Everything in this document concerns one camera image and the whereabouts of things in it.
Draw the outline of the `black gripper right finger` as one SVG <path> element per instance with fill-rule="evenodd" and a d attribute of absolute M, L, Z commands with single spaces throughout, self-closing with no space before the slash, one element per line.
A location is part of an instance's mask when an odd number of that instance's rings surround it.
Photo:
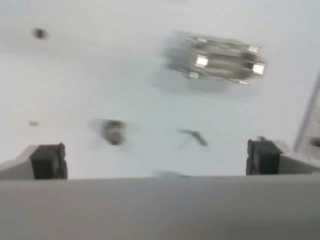
<path fill-rule="evenodd" d="M 282 140 L 248 140 L 245 174 L 300 175 L 318 174 L 320 161 L 294 152 Z"/>

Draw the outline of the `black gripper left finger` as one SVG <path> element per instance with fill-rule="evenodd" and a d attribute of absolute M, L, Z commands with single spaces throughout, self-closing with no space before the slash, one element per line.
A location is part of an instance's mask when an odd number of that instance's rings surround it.
<path fill-rule="evenodd" d="M 63 143 L 30 145 L 15 159 L 0 164 L 1 180 L 68 179 Z"/>

